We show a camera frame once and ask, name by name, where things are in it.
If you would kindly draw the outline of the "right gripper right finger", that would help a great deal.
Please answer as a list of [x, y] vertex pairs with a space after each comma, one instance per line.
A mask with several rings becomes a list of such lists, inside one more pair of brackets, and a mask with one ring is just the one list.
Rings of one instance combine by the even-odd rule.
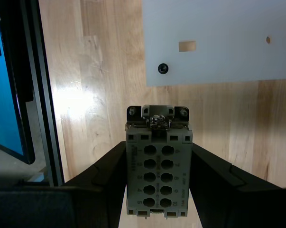
[[286, 228], [286, 188], [193, 144], [191, 194], [204, 228]]

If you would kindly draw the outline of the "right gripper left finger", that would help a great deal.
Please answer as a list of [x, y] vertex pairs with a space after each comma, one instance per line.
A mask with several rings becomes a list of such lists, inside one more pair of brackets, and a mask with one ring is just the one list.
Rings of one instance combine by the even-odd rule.
[[71, 191], [78, 228], [117, 228], [127, 183], [126, 143], [64, 184]]

